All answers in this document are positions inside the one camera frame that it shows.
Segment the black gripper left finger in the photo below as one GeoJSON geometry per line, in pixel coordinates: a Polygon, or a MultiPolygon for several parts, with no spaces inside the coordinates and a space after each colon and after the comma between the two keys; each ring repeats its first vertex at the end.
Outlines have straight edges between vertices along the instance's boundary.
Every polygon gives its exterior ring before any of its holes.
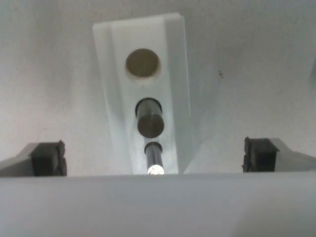
{"type": "Polygon", "coordinates": [[[1,177],[67,176],[66,146],[57,142],[29,143],[16,156],[0,162],[1,177]]]}

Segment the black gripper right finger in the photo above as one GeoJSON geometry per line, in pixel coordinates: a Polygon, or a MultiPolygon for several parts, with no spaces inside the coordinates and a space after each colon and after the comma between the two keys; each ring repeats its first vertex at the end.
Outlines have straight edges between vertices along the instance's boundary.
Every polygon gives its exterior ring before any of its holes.
{"type": "Polygon", "coordinates": [[[316,157],[290,149],[279,138],[244,140],[242,170],[247,172],[305,172],[316,170],[316,157]]]}

